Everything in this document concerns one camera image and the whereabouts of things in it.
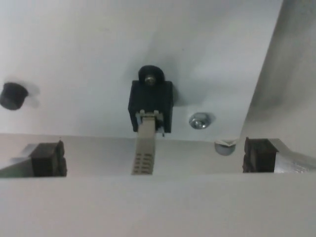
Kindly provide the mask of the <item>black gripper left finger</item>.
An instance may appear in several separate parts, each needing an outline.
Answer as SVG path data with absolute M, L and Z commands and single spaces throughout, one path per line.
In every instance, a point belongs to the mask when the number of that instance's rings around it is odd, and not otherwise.
M 0 167 L 1 178 L 66 177 L 67 162 L 62 140 L 28 144 L 21 157 Z

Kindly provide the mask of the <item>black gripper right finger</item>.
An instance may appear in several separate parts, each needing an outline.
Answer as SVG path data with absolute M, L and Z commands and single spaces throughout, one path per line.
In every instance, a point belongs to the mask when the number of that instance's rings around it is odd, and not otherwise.
M 244 173 L 316 171 L 316 159 L 289 149 L 280 139 L 250 139 L 244 144 Z

